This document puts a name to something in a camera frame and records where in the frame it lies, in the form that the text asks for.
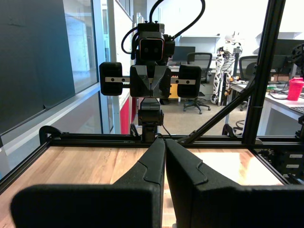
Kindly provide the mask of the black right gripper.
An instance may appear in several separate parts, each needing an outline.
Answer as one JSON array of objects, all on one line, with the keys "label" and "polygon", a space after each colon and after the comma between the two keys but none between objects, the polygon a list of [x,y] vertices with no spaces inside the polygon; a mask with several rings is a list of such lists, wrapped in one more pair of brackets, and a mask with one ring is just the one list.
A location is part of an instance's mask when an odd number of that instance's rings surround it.
[{"label": "black right gripper", "polygon": [[123,76],[122,64],[103,62],[99,66],[101,92],[106,96],[121,95],[130,89],[132,97],[169,97],[170,87],[176,84],[179,97],[197,97],[200,91],[201,68],[181,65],[173,77],[169,66],[132,65],[130,75]]}]

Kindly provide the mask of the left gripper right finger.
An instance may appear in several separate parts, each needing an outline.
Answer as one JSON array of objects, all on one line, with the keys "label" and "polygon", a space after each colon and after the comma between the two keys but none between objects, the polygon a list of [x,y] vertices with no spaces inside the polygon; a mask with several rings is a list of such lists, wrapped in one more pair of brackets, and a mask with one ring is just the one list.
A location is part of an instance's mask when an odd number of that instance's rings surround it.
[{"label": "left gripper right finger", "polygon": [[179,228],[301,228],[302,185],[242,186],[175,142],[166,172]]}]

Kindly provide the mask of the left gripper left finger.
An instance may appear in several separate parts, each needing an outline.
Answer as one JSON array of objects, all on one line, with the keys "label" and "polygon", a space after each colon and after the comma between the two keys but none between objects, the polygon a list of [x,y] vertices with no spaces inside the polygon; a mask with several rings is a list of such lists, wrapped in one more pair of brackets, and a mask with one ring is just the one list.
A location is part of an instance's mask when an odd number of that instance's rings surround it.
[{"label": "left gripper left finger", "polygon": [[11,216],[18,228],[159,228],[164,166],[156,139],[114,184],[30,186],[13,197]]}]

